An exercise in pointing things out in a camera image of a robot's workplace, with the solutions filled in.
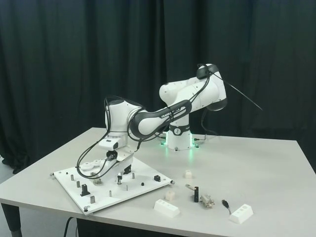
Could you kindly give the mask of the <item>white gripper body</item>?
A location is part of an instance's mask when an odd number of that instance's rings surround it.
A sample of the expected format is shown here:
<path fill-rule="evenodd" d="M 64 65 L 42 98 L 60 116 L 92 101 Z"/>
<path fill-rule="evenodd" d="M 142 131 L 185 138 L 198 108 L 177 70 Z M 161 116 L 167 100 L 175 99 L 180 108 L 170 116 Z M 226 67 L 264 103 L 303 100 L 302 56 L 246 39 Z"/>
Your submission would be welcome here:
<path fill-rule="evenodd" d="M 124 174 L 124 169 L 133 163 L 134 152 L 118 151 L 117 163 L 115 170 L 117 174 Z"/>

